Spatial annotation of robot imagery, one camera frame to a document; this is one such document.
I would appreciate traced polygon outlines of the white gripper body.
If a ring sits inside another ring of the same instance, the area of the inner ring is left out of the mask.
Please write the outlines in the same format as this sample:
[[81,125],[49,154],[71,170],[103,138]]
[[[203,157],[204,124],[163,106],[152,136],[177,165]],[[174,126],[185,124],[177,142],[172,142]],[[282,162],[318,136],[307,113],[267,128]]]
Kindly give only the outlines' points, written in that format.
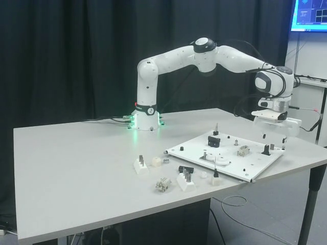
[[300,120],[294,118],[287,118],[286,120],[268,120],[256,117],[253,123],[261,129],[263,134],[271,132],[286,137],[296,137],[300,128]]

